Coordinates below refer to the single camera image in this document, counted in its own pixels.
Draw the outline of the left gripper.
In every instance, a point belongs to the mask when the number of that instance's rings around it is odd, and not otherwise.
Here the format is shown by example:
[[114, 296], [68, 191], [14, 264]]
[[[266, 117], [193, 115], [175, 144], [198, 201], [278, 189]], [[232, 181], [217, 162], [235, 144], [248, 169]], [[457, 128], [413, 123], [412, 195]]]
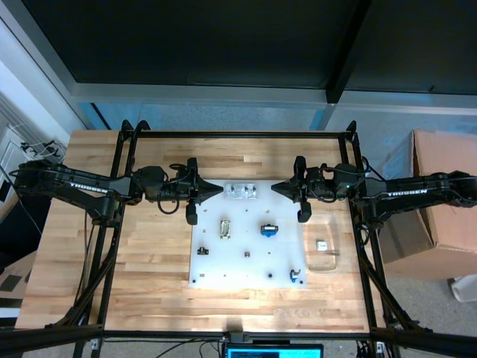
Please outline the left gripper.
[[191, 226], [195, 226], [198, 223], [196, 202], [202, 204], [214, 196], [222, 194], [224, 188], [202, 178], [198, 178], [198, 162], [195, 157], [187, 160], [187, 167], [189, 169], [189, 175], [188, 196], [186, 200], [186, 221]]

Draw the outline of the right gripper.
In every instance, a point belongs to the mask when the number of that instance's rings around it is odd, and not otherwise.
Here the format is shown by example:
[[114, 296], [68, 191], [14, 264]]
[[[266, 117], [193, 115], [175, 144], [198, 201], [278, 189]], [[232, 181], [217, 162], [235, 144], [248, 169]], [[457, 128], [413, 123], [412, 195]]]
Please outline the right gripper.
[[312, 206], [308, 202], [307, 184], [306, 184], [306, 158], [297, 156], [294, 162], [294, 173], [296, 178], [291, 178], [271, 186], [271, 190], [280, 194], [293, 203], [300, 204], [300, 210], [297, 213], [297, 220], [299, 223], [306, 223], [312, 215]]

